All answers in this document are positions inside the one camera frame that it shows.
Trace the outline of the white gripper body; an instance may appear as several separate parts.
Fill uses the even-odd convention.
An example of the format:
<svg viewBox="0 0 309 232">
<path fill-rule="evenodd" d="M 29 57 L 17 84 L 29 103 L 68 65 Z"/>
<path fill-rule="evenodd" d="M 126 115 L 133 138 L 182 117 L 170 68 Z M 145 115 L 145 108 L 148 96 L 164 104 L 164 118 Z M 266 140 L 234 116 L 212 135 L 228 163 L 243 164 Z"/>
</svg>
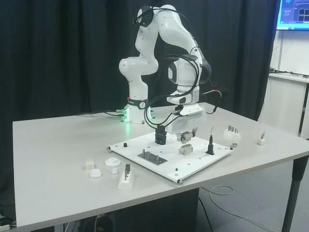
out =
<svg viewBox="0 0 309 232">
<path fill-rule="evenodd" d="M 167 132 L 177 134 L 180 132 L 191 132 L 194 128 L 204 125 L 206 122 L 206 112 L 202 110 L 199 113 L 181 116 L 167 126 Z"/>
</svg>

